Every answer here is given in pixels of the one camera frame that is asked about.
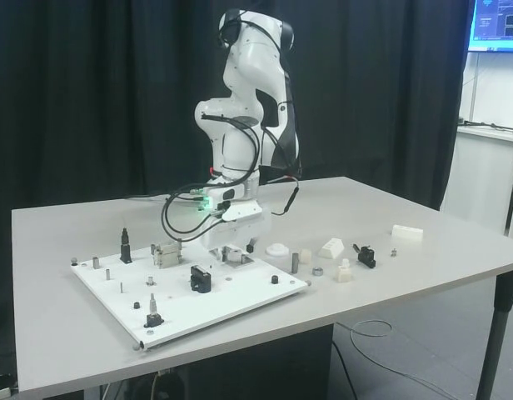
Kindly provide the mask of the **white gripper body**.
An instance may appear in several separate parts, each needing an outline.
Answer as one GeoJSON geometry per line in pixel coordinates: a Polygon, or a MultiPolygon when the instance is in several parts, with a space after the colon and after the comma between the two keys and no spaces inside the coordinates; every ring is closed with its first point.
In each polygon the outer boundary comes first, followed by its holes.
{"type": "Polygon", "coordinates": [[[254,217],[220,223],[200,237],[199,242],[206,250],[230,245],[244,248],[251,240],[257,241],[261,236],[266,235],[270,229],[271,212],[269,209],[264,209],[254,217]]]}

